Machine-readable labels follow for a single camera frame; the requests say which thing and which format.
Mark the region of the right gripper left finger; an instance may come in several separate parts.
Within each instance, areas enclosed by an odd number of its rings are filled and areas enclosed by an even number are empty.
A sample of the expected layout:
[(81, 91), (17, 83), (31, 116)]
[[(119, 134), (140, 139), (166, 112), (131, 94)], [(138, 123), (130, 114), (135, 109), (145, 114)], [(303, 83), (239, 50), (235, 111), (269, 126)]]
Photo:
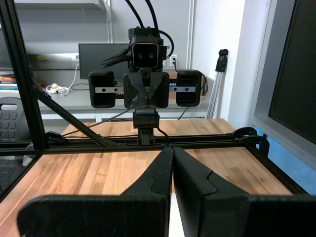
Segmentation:
[(166, 237), (172, 190), (172, 149), (164, 148), (122, 194), (46, 195), (18, 212), (23, 237)]

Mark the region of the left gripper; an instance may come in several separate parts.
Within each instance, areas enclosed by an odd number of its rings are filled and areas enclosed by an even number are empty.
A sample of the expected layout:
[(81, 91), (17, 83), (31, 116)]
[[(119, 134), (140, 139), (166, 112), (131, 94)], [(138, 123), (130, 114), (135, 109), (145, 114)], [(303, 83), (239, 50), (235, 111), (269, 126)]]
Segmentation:
[(116, 86), (112, 71), (91, 72), (88, 82), (94, 108), (114, 107), (117, 95), (123, 96), (127, 109), (167, 108), (171, 92), (180, 107), (195, 107), (200, 102), (201, 72), (197, 70), (178, 71), (174, 82), (165, 72), (129, 72), (124, 76), (123, 86)]

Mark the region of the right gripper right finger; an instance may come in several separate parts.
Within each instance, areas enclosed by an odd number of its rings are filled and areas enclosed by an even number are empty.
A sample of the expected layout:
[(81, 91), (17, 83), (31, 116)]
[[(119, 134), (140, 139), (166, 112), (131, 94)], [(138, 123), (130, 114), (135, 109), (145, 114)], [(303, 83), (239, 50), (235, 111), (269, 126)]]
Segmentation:
[(313, 237), (316, 198), (252, 195), (181, 148), (174, 148), (173, 178), (187, 237)]

